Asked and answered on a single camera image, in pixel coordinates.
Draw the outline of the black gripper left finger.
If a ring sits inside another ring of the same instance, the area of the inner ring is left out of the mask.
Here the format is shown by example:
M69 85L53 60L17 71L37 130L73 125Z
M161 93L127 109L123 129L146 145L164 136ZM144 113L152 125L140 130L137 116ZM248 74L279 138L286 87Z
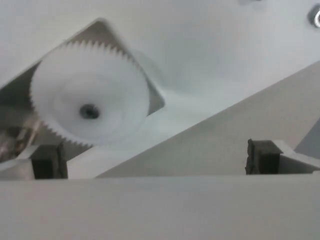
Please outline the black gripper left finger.
M68 168L63 144L32 145L17 157L0 163L2 180L67 179Z

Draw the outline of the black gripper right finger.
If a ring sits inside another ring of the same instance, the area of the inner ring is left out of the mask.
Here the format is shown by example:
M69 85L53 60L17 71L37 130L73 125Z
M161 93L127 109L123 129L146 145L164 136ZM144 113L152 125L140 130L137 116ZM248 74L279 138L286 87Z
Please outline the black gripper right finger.
M294 175L319 171L319 159L295 152L282 140L247 141L247 175Z

